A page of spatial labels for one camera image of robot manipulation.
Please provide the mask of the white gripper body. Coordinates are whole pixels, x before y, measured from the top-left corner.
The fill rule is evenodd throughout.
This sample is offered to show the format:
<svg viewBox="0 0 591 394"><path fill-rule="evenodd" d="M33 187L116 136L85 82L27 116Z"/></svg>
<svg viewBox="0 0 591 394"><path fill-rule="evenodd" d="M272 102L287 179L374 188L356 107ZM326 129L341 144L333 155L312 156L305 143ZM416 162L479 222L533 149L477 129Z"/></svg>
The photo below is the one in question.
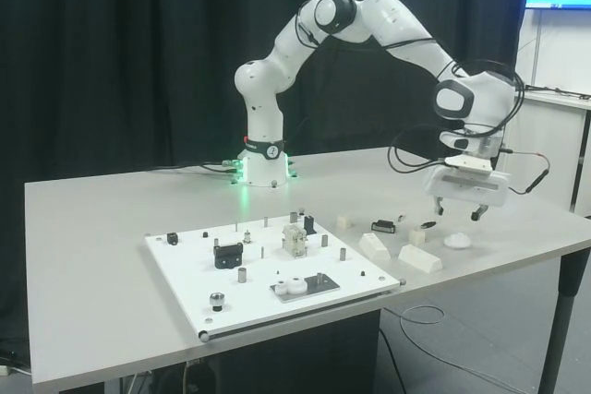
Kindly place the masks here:
<svg viewBox="0 0 591 394"><path fill-rule="evenodd" d="M427 176L425 192L478 205L500 207L506 201L511 176L492 171L489 175L438 166Z"/></svg>

